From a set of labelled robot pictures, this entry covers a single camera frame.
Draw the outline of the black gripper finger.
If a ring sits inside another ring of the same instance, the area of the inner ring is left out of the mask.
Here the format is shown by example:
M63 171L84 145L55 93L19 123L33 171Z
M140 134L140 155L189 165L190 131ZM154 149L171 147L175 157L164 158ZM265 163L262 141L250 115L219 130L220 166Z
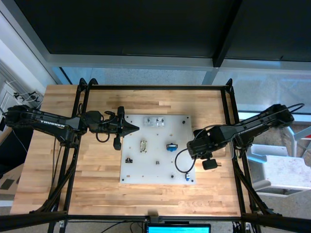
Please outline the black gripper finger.
M132 124L132 121L129 121L129 117L125 116L124 119L122 120L123 127L127 129L139 129L138 126Z
M127 136L131 133L137 132L137 131L139 131L139 127L130 127L130 128L125 127L122 130L122 137L125 137L125 136Z

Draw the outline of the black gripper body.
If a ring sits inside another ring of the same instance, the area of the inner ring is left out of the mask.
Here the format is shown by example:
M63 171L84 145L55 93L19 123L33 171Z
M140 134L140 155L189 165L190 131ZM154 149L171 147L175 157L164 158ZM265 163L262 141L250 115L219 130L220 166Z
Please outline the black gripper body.
M194 139L187 143L187 150L192 159L201 159L204 170L217 168L217 162L212 159L212 152L222 148L222 137L210 130L195 130Z
M124 129L124 114L125 110L123 106L118 107L117 115L113 120L109 122L108 131L109 133L115 134L113 141L113 147L115 150L121 150L121 137L123 136Z

